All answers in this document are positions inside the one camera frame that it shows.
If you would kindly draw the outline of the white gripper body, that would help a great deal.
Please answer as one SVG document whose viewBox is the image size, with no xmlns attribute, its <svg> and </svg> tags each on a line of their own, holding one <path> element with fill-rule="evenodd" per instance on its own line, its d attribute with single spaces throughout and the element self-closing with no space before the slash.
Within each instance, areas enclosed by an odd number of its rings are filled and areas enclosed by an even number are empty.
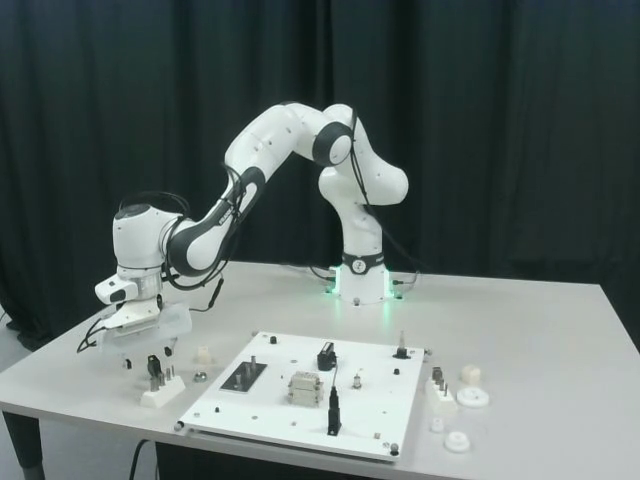
<svg viewBox="0 0 640 480">
<path fill-rule="evenodd" d="M 101 353 L 136 353 L 175 349 L 178 339 L 192 330 L 187 307 L 166 307 L 155 320 L 107 329 L 99 340 Z"/>
</svg>

